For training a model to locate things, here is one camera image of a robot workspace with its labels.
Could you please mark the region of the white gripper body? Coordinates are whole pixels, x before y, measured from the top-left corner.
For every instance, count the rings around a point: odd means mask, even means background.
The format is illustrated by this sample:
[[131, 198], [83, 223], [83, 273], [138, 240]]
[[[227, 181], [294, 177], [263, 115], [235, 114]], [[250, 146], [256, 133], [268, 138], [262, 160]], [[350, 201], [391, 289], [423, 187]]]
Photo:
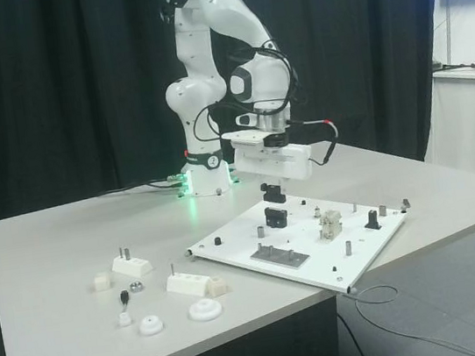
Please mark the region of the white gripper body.
[[235, 168], [240, 172], [283, 179], [304, 179], [312, 174], [309, 145], [265, 147], [264, 143], [233, 142]]

